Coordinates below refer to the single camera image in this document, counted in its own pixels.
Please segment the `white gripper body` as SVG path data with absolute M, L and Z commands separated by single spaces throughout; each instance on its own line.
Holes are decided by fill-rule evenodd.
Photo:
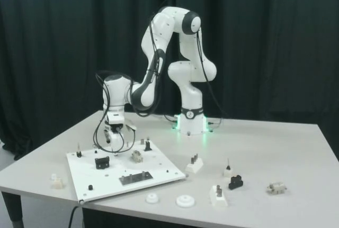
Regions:
M 109 140 L 110 140 L 110 146 L 111 150 L 113 152 L 119 152 L 124 147 L 124 136 L 123 133 L 112 133 L 109 132 Z

